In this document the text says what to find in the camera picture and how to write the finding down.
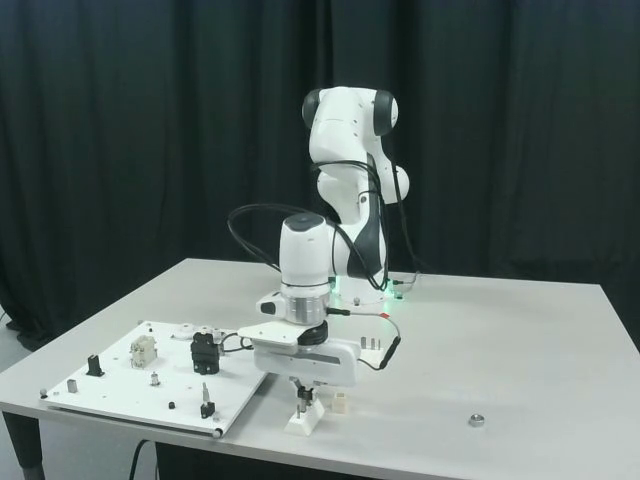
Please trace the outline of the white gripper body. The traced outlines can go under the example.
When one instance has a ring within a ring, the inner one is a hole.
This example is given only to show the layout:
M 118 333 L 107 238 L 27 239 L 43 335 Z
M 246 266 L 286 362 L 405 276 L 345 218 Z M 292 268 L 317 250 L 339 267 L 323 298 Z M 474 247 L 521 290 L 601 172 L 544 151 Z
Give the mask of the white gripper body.
M 360 345 L 342 339 L 328 339 L 313 346 L 254 343 L 254 363 L 267 373 L 312 383 L 352 387 L 357 382 Z

